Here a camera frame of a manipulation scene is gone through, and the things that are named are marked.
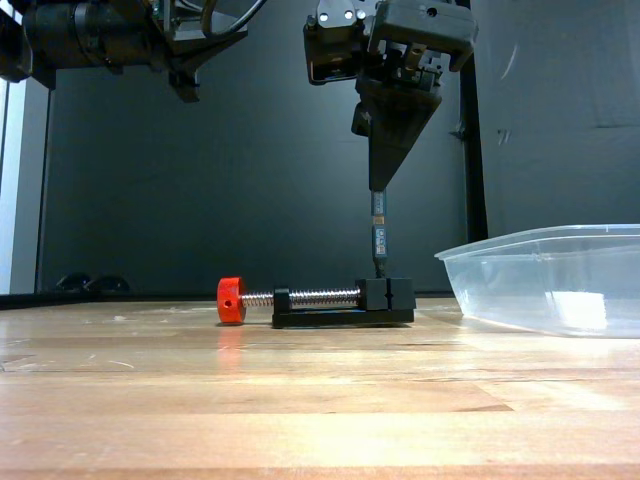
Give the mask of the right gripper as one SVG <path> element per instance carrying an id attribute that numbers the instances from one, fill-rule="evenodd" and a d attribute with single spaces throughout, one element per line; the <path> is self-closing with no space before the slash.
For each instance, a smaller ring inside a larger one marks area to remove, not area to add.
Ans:
<path id="1" fill-rule="evenodd" d="M 476 21 L 453 1 L 379 1 L 364 21 L 351 131 L 368 139 L 369 188 L 384 190 L 441 104 L 445 71 L 474 53 Z"/>

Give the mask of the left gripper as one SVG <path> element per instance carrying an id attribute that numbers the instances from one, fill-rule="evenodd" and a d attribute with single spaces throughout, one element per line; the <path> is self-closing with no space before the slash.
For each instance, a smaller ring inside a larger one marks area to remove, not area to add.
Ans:
<path id="1" fill-rule="evenodd" d="M 202 30 L 205 7 L 194 1 L 151 1 L 149 25 L 153 46 L 151 66 L 168 72 L 169 84 L 185 103 L 199 100 L 198 71 L 222 51 L 248 36 L 246 26 L 226 30 L 236 18 L 213 10 L 209 16 L 211 34 Z"/>

